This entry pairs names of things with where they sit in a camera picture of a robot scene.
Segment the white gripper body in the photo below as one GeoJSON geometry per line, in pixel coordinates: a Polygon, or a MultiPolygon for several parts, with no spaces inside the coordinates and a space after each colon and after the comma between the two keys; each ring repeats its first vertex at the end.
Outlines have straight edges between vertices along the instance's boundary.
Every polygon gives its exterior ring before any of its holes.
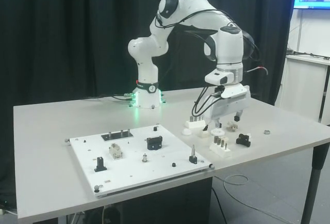
{"type": "Polygon", "coordinates": [[[227,99],[211,97],[209,99],[209,104],[213,103],[214,101],[215,103],[209,107],[209,119],[216,120],[222,116],[233,113],[239,113],[238,115],[240,116],[243,110],[249,106],[250,100],[251,94],[250,90],[248,89],[244,94],[227,99]]]}

